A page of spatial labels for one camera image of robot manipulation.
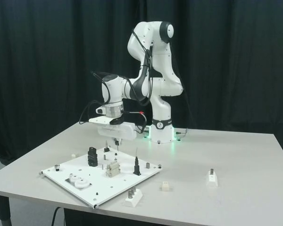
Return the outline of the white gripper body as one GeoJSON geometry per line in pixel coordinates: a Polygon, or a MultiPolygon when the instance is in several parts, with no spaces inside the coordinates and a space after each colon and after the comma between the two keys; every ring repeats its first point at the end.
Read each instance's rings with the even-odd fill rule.
{"type": "Polygon", "coordinates": [[[105,137],[134,140],[135,139],[135,124],[123,122],[119,125],[98,126],[98,133],[105,137]]]}

